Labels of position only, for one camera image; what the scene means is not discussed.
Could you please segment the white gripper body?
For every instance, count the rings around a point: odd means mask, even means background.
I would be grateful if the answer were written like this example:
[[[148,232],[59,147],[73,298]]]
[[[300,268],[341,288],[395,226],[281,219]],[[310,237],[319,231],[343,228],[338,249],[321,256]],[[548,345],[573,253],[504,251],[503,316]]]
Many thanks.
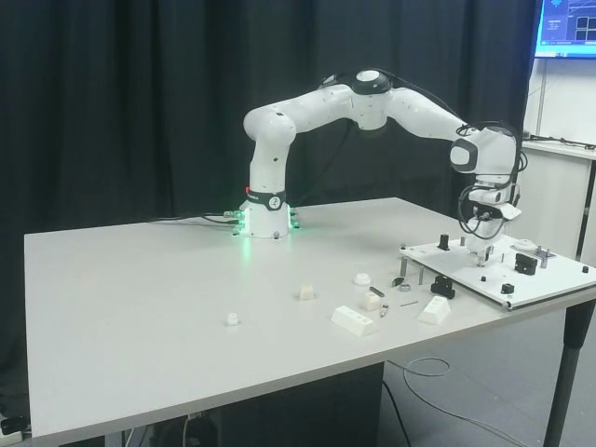
[[[485,251],[491,247],[502,234],[503,219],[478,220],[471,218],[467,222],[470,233],[467,237],[467,248],[471,252]]]

